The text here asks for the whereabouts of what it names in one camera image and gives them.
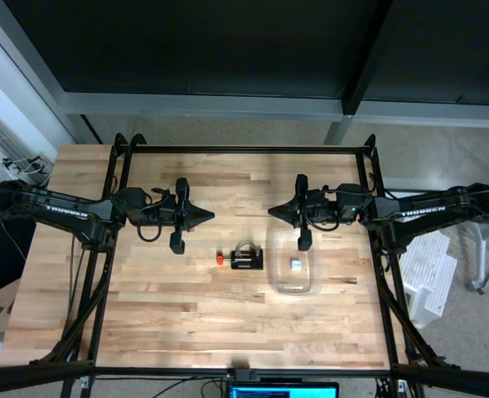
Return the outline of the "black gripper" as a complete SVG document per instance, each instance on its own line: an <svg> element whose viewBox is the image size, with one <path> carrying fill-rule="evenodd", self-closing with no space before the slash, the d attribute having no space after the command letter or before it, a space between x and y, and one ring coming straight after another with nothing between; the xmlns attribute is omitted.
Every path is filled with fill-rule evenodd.
<svg viewBox="0 0 489 398"><path fill-rule="evenodd" d="M332 193L328 185L321 189L308 189L308 179L298 174L295 182L296 197L290 201L268 209L268 214L299 228L298 250L308 251L312 246L312 232L309 226L321 232L333 232L338 228L336 204L326 198Z"/></svg>
<svg viewBox="0 0 489 398"><path fill-rule="evenodd" d="M185 241L182 232L185 229L186 200L189 197L189 184L184 177L178 178L175 193L167 193L159 207L159 225L161 227L171 226L174 231L170 235L169 247L175 255L183 255L185 252ZM188 229L192 230L202 223L215 218L215 213L202 209L191 202L188 203Z"/></svg>

